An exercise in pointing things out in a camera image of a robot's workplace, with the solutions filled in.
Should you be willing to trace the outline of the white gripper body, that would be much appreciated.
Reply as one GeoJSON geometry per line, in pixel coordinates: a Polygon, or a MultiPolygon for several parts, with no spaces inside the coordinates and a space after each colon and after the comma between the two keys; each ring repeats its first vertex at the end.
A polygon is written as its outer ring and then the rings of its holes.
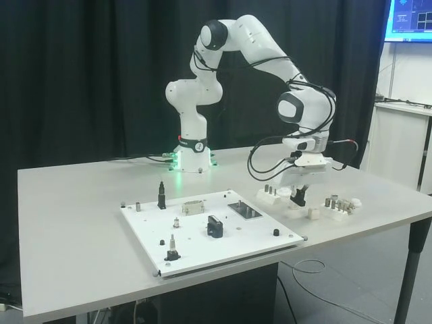
{"type": "Polygon", "coordinates": [[[284,171],[279,177],[279,186],[281,187],[302,187],[311,186],[326,182],[329,178],[331,165],[326,164],[320,167],[293,167],[284,171]]]}

